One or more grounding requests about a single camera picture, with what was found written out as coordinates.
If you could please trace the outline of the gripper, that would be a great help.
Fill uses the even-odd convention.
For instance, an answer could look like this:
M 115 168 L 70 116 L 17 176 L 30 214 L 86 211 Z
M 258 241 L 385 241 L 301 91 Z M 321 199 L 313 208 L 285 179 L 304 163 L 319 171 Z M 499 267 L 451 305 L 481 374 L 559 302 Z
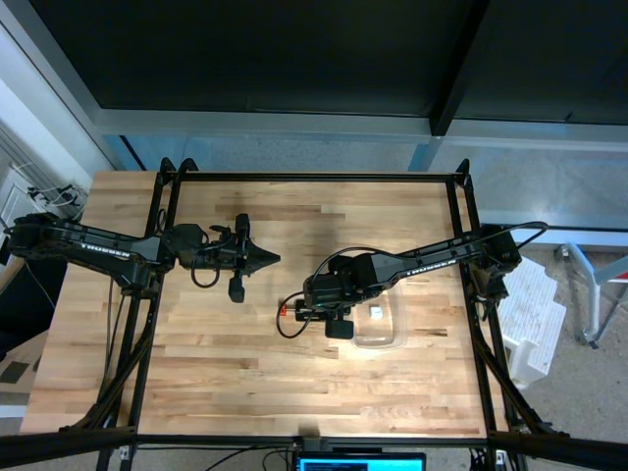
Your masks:
M 328 339 L 353 339 L 354 322 L 345 317 L 362 301 L 351 283 L 334 274 L 312 276 L 303 284 L 305 310 L 310 318 L 325 324 Z
M 245 289 L 243 276 L 251 276 L 255 272 L 281 261 L 280 255 L 257 246 L 250 236 L 250 222 L 247 214 L 238 214 L 235 218 L 235 229 L 212 225 L 209 230 L 219 236 L 208 241 L 200 251 L 200 269 L 215 272 L 209 284 L 201 284 L 201 288 L 212 288 L 219 280 L 223 271 L 231 270 L 228 295 L 232 302 L 243 303 Z

